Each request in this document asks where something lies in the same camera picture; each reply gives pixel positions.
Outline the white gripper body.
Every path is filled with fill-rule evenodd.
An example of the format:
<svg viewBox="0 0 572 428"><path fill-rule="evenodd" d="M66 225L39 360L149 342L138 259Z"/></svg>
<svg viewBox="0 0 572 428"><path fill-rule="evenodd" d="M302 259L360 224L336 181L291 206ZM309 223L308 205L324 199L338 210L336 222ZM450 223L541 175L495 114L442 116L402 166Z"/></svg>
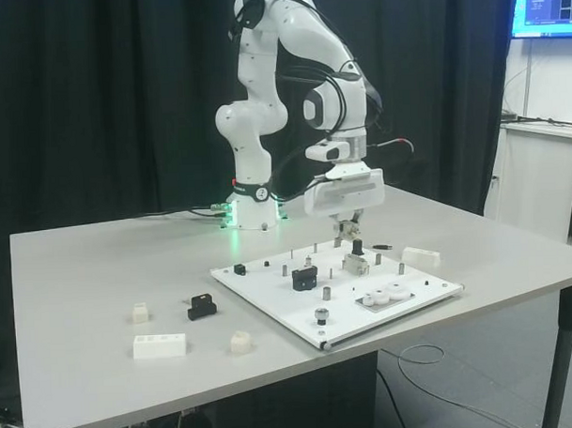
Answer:
<svg viewBox="0 0 572 428"><path fill-rule="evenodd" d="M382 204L385 185L381 169L317 184L304 195L304 212L327 217Z"/></svg>

